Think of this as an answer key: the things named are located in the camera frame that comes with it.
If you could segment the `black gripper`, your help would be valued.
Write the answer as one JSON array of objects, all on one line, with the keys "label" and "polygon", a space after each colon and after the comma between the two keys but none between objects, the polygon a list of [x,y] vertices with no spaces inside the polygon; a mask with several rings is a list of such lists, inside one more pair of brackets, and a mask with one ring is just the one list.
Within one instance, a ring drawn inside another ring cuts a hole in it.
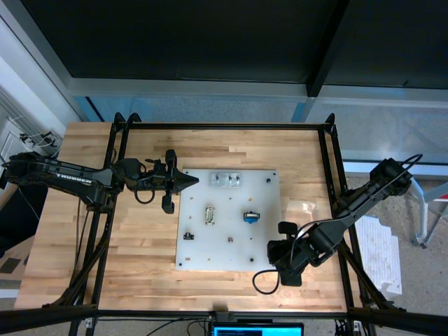
[{"label": "black gripper", "polygon": [[280,283],[282,286],[301,286],[303,272],[303,252],[300,240],[308,224],[299,227],[295,223],[282,221],[278,224],[279,233],[286,238],[281,243],[281,259],[278,262]]},{"label": "black gripper", "polygon": [[150,185],[154,191],[165,192],[165,195],[162,197],[162,210],[166,214],[173,214],[174,203],[172,202],[172,195],[174,192],[180,193],[182,190],[198,184],[199,179],[175,168],[176,154],[173,149],[169,149],[165,153],[164,158],[165,163],[162,163],[161,160],[149,160],[149,162],[153,163]]}]

